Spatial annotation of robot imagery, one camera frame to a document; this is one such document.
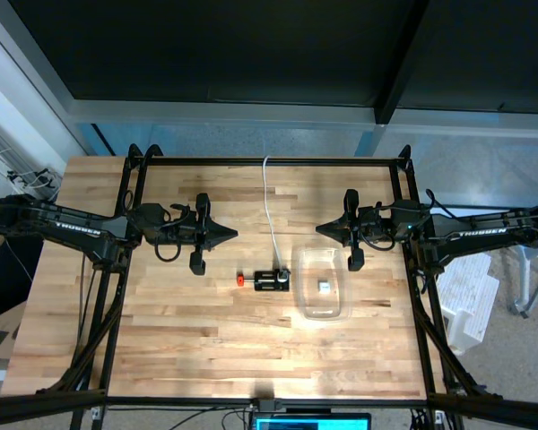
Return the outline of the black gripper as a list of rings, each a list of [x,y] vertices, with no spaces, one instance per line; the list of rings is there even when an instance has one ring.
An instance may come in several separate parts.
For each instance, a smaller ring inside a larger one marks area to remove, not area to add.
[[[359,204],[359,193],[354,189],[348,189],[343,198],[343,215],[346,219],[345,238],[344,216],[316,227],[318,234],[350,248],[349,271],[359,271],[364,266],[365,255],[360,248],[360,243],[376,251],[387,251],[387,247],[378,244],[386,242],[387,235],[377,209],[372,206],[360,208]]]
[[[182,245],[192,245],[195,249],[189,257],[189,268],[194,275],[205,275],[205,261],[203,250],[206,248],[205,236],[207,232],[207,249],[214,247],[239,236],[238,231],[227,228],[213,221],[210,216],[211,203],[207,193],[196,196],[195,209],[189,206],[176,205],[180,216],[174,220],[174,237],[178,249]]]

